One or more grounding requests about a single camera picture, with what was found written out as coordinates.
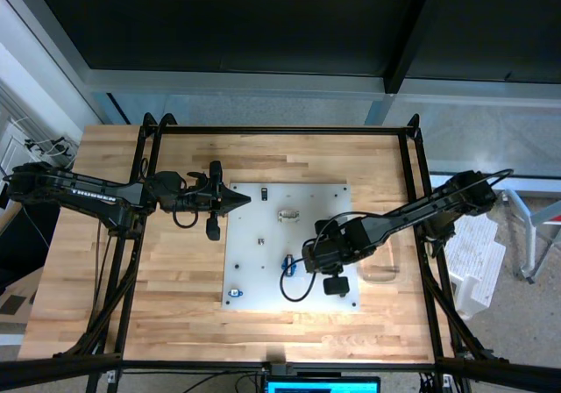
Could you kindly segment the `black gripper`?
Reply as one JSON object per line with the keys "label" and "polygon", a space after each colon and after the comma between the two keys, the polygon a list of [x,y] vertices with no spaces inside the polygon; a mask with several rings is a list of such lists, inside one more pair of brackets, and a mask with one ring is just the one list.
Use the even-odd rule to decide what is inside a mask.
{"label": "black gripper", "polygon": [[[223,169],[220,161],[209,164],[209,174],[188,172],[187,176],[195,179],[195,185],[188,188],[188,211],[209,213],[206,221],[205,232],[209,240],[220,240],[218,215],[221,210],[223,187]],[[239,207],[251,202],[249,196],[238,192],[236,187],[224,186],[224,215],[231,213]]]}
{"label": "black gripper", "polygon": [[350,292],[344,271],[344,255],[349,252],[340,225],[334,219],[315,223],[316,237],[304,242],[303,266],[307,273],[325,275],[323,292],[326,296],[345,297]]}

